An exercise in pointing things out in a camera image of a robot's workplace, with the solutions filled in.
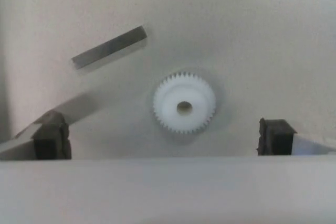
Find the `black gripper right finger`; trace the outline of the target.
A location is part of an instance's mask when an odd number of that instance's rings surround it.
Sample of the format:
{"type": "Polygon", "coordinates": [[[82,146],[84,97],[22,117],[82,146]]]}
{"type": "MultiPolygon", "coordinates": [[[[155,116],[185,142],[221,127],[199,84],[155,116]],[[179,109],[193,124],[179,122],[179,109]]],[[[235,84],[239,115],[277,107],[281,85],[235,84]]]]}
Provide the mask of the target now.
{"type": "Polygon", "coordinates": [[[334,138],[298,133],[284,119],[260,119],[259,134],[259,156],[335,154],[334,138]]]}

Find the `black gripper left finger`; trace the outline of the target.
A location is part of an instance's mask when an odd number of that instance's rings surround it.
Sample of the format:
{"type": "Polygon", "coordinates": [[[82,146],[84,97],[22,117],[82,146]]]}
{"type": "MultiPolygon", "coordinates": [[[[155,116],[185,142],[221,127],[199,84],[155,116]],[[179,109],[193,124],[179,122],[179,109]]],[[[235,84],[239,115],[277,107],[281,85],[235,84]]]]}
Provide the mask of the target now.
{"type": "Polygon", "coordinates": [[[69,125],[63,114],[48,111],[1,144],[1,160],[72,159],[69,125]]]}

